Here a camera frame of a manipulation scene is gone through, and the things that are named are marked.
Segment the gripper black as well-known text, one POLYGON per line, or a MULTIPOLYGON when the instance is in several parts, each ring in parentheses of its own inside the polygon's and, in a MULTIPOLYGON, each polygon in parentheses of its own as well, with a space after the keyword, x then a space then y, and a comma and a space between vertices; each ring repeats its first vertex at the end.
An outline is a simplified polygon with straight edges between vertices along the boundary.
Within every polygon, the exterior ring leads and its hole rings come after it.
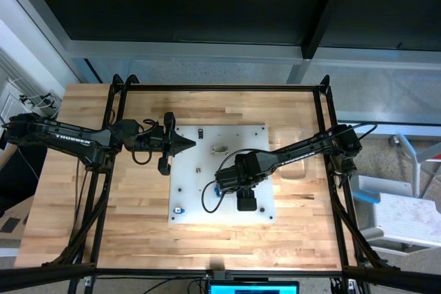
POLYGON ((252 189, 241 189, 236 193, 238 211, 256 211, 257 201, 252 189))
MULTIPOLYGON (((168 163, 168 158, 172 155, 173 134, 176 126, 176 119, 172 112, 167 112, 164 115, 163 125, 155 122, 153 128, 150 129, 148 139, 148 151, 150 156, 154 152, 160 152, 162 156, 158 160, 158 171, 160 174, 170 174, 171 165, 168 163)), ((182 151, 196 146, 196 132, 193 129, 177 129, 175 141, 175 153, 179 154, 182 151)))

